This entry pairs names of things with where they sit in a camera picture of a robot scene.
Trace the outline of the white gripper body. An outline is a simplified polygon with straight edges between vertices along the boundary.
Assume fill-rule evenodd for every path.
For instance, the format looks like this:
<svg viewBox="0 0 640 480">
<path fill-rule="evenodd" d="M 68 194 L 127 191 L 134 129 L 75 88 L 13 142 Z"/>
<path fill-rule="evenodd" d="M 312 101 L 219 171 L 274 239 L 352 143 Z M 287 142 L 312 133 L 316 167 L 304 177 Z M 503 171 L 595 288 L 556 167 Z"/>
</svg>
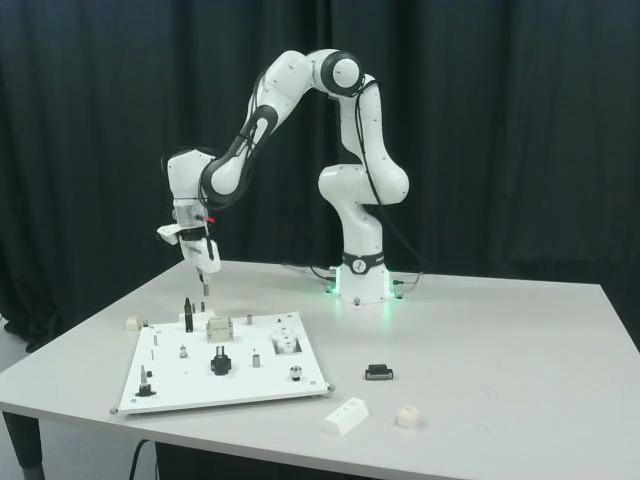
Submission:
<svg viewBox="0 0 640 480">
<path fill-rule="evenodd" d="M 184 259 L 201 274 L 213 274 L 221 269 L 217 243 L 208 238 L 179 241 Z"/>
</svg>

